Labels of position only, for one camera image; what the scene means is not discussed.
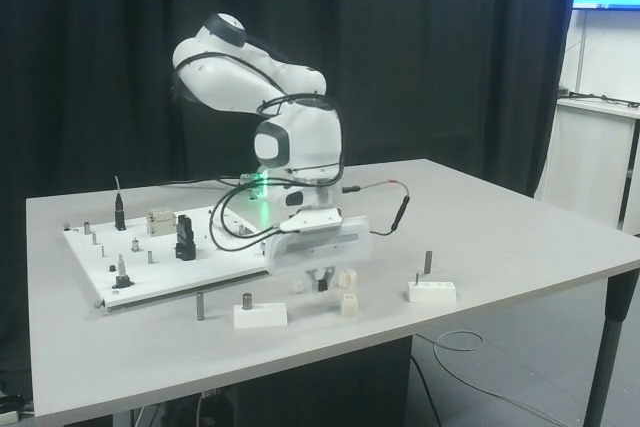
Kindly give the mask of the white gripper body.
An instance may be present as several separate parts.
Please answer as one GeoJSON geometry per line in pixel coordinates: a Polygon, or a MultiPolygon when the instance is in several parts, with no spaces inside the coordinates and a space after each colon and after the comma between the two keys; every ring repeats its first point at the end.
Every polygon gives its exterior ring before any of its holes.
{"type": "Polygon", "coordinates": [[[279,275],[359,262],[371,250],[368,218],[349,217],[338,227],[281,233],[268,239],[265,263],[270,274],[279,275]]]}

